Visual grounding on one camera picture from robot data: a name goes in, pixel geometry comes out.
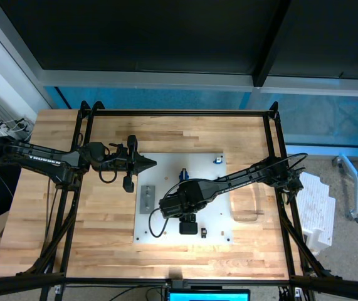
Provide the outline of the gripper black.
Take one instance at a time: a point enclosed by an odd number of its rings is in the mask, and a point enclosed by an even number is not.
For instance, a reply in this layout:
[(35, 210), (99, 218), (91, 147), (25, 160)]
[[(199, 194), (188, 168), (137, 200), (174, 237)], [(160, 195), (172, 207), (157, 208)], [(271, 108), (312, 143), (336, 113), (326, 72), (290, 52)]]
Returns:
[(198, 233), (196, 213), (205, 207), (205, 201), (189, 203), (183, 207), (179, 217), (179, 233), (181, 235), (196, 235)]
[[(108, 167), (114, 172), (114, 180), (117, 178), (118, 172), (125, 172), (126, 175), (123, 178), (123, 189), (125, 192), (134, 191), (134, 183), (132, 176), (134, 175), (135, 165), (135, 153), (137, 152), (138, 142), (135, 135), (129, 135), (127, 138), (127, 146), (123, 144), (110, 143), (109, 146), (115, 147), (116, 152), (112, 154), (111, 161), (108, 163)], [(137, 174), (150, 169), (157, 165), (157, 162), (149, 159), (139, 153), (136, 153), (136, 165)]]

